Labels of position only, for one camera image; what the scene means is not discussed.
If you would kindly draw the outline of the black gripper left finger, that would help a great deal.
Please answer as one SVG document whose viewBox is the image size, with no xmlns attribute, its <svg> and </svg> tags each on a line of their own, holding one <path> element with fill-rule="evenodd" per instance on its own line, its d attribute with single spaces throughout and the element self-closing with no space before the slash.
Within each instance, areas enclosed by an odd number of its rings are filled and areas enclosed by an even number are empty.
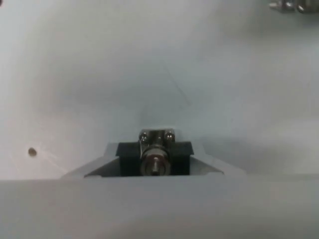
<svg viewBox="0 0 319 239">
<path fill-rule="evenodd" d="M 138 142 L 107 144 L 103 156 L 68 173 L 64 177 L 132 177 L 140 176 Z"/>
</svg>

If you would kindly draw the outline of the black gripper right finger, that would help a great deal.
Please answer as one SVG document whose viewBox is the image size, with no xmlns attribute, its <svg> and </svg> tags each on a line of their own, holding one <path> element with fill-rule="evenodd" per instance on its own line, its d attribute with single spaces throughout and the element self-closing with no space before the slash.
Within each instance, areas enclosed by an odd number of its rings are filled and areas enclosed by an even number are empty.
<svg viewBox="0 0 319 239">
<path fill-rule="evenodd" d="M 201 143 L 196 141 L 177 142 L 171 149 L 174 176 L 195 176 L 217 173 L 226 176 L 246 176 L 247 173 L 234 165 L 208 155 Z"/>
</svg>

